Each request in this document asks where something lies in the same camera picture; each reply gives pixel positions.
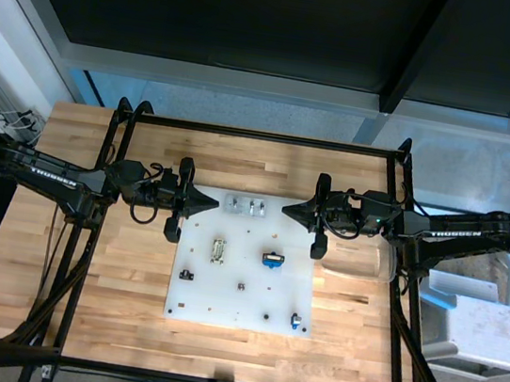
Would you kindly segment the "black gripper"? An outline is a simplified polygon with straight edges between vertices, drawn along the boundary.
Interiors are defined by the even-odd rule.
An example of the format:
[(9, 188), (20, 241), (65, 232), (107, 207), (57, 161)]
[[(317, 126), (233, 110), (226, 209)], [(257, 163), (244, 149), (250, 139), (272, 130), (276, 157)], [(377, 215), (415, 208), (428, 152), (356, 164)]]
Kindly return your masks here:
[(315, 233), (310, 252), (315, 260), (321, 260), (327, 253), (328, 232), (344, 241), (352, 241), (359, 235), (359, 214), (349, 203), (357, 194), (353, 189), (333, 191), (331, 180), (326, 173), (319, 174), (314, 198), (282, 207), (284, 215)]
[[(195, 177), (194, 161), (192, 158), (184, 157), (180, 162), (177, 174), (171, 167), (165, 168), (159, 163), (151, 163), (150, 168), (154, 170), (154, 173), (149, 174), (138, 184), (134, 206), (152, 208), (153, 215), (150, 219), (141, 220), (135, 216), (135, 212), (132, 212), (132, 219), (135, 223), (149, 225), (154, 221), (160, 209), (169, 210), (171, 216), (165, 222), (164, 236), (167, 241), (178, 243), (181, 236), (179, 223), (184, 216), (187, 190)], [(219, 205), (217, 199), (205, 195), (195, 185), (191, 186), (189, 198), (195, 202), (188, 207), (187, 217), (217, 209)]]

